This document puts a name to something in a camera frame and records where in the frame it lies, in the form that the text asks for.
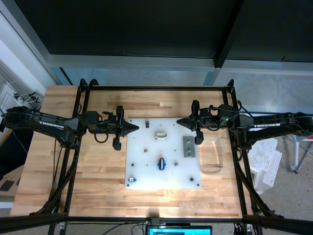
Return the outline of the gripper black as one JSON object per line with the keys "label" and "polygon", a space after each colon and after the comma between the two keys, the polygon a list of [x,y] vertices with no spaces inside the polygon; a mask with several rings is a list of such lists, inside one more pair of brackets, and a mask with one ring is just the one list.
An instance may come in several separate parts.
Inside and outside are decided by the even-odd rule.
{"label": "gripper black", "polygon": [[195,145],[200,145],[204,141],[204,134],[201,129],[204,128],[209,131],[218,131],[219,125],[217,124],[217,121],[214,120],[209,108],[200,108],[199,101],[193,100],[191,111],[191,116],[177,120],[177,124],[192,130],[192,132],[196,132],[194,142]]}
{"label": "gripper black", "polygon": [[109,138],[109,134],[114,134],[115,137],[113,138],[112,146],[114,150],[121,150],[120,137],[124,137],[131,132],[137,131],[139,127],[124,119],[123,106],[117,106],[116,115],[109,112],[103,112],[103,114],[107,114],[108,118],[105,121],[98,123],[97,133],[105,134],[106,139],[104,141],[97,140],[97,142],[105,143]]}

